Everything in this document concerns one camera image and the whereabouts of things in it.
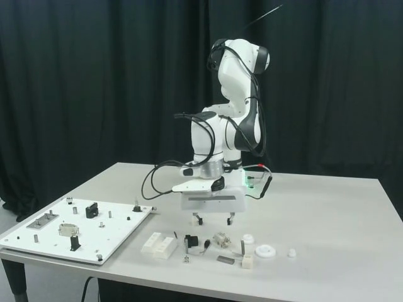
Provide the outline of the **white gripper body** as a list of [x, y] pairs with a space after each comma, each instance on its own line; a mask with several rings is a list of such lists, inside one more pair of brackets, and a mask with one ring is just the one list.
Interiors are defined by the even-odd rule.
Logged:
[[246, 192], [241, 187], [230, 187], [215, 192], [181, 194], [183, 210], [245, 210]]

